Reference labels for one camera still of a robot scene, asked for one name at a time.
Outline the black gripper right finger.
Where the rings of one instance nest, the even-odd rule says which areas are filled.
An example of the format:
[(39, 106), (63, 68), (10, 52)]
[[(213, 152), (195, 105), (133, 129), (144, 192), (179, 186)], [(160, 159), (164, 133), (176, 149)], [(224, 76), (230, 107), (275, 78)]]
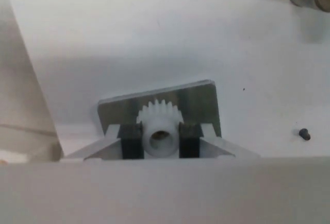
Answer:
[(259, 154), (217, 136), (213, 124), (179, 124), (179, 158), (256, 159)]

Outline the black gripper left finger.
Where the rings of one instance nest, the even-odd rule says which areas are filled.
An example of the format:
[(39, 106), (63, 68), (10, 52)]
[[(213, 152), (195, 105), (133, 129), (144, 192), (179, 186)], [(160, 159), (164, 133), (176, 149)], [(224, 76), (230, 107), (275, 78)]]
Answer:
[(64, 160), (143, 159), (142, 128), (135, 125), (109, 125), (103, 138), (71, 153)]

